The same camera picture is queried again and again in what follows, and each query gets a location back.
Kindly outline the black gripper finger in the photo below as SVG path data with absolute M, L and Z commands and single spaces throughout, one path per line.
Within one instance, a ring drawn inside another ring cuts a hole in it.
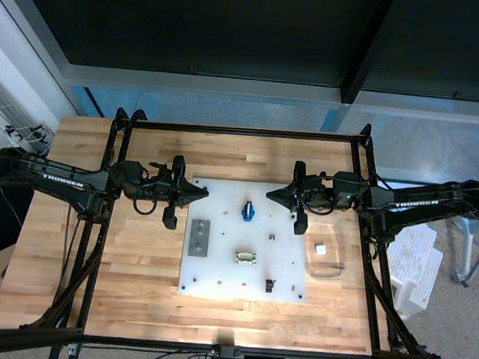
M 205 194 L 209 193 L 206 188 L 201 188 L 201 187 L 198 187 L 197 185 L 190 183 L 190 181 L 188 181 L 185 177 L 182 178 L 181 190 L 183 192 L 192 192 L 192 193 L 205 193 Z
M 273 196 L 268 196 L 267 198 L 271 200 L 272 202 L 275 202 L 276 204 L 285 207 L 285 209 L 289 210 L 290 212 L 295 211 L 294 199 L 286 199 L 285 197 L 273 197 Z
M 285 198 L 285 199 L 293 199 L 295 197 L 295 183 L 292 182 L 287 186 L 278 188 L 274 191 L 269 191 L 266 196 L 272 198 Z
M 198 201 L 203 198 L 207 198 L 209 194 L 207 192 L 182 192 L 179 198 L 179 207 L 184 208 L 191 202 Z

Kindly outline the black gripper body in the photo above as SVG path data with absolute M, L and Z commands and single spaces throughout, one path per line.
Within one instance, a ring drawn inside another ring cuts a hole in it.
M 324 175 L 307 175 L 304 162 L 297 161 L 294 166 L 292 182 L 295 183 L 295 235 L 302 236 L 309 228 L 307 212 L 316 216 L 330 214 L 331 196 L 322 181 Z
M 176 208 L 183 208 L 181 184 L 184 180 L 186 164 L 184 157 L 176 155 L 172 160 L 172 168 L 166 164 L 149 162 L 149 165 L 158 169 L 158 173 L 145 184 L 146 192 L 152 197 L 153 203 L 165 201 L 167 206 L 163 210 L 162 222 L 166 229 L 176 229 L 178 218 Z

